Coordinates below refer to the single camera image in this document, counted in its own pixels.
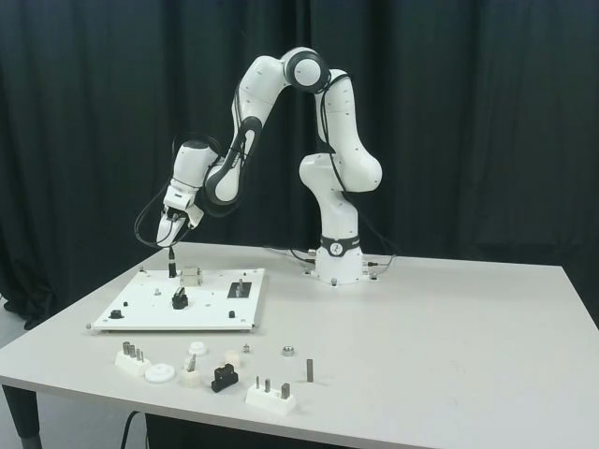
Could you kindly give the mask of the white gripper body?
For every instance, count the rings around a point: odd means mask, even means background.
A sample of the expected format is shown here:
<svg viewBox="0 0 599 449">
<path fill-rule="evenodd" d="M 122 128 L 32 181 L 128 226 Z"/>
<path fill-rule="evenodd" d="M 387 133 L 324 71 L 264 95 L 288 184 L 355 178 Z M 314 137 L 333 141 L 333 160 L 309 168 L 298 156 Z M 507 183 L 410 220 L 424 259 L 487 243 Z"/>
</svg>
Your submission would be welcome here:
<svg viewBox="0 0 599 449">
<path fill-rule="evenodd" d="M 182 228 L 182 217 L 178 214 L 168 216 L 163 214 L 158 223 L 156 245 L 169 247 L 173 244 Z"/>
</svg>

